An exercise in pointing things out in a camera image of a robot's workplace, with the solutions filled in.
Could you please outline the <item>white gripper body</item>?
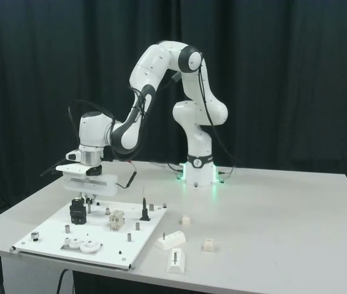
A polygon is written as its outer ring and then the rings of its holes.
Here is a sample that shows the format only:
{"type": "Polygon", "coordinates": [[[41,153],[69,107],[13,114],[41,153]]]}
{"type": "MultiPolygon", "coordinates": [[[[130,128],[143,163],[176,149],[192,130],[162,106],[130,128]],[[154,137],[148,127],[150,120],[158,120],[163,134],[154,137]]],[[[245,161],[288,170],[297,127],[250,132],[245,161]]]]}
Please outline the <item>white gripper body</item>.
{"type": "Polygon", "coordinates": [[[81,178],[75,175],[64,175],[64,188],[88,195],[112,197],[117,193],[117,175],[101,174],[81,178]]]}

